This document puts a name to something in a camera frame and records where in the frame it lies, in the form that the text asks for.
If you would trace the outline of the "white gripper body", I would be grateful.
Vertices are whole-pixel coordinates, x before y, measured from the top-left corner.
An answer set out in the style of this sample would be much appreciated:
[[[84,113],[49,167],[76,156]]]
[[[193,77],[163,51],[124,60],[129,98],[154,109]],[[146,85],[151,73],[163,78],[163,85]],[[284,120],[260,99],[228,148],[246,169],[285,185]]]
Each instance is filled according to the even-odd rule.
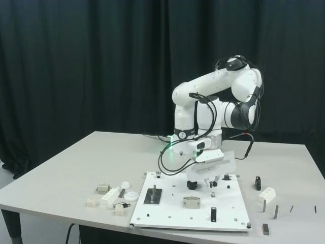
[[[234,151],[203,150],[195,158],[195,164],[187,168],[187,179],[200,181],[233,173],[236,170]]]

